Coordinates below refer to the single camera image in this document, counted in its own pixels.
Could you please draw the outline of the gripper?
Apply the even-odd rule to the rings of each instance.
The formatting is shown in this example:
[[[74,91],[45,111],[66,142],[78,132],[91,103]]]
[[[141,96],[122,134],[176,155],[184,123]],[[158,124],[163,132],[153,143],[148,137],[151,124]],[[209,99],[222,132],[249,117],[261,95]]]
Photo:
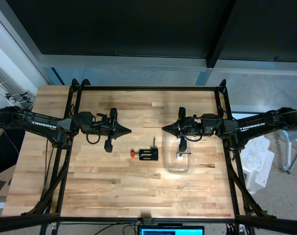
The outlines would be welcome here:
[[[109,117],[102,114],[98,115],[102,117],[97,127],[98,135],[107,137],[107,140],[104,143],[104,149],[107,153],[111,153],[113,150],[112,139],[114,138],[114,132],[115,138],[117,139],[121,136],[130,134],[131,130],[116,122],[118,117],[116,108],[111,108]]]
[[[184,107],[179,108],[178,120],[179,128],[177,129],[177,121],[162,127],[162,130],[178,137],[180,137],[179,151],[185,152],[187,149],[187,141],[198,142],[200,141],[200,124],[196,122],[197,115],[191,117],[186,116],[186,109]]]

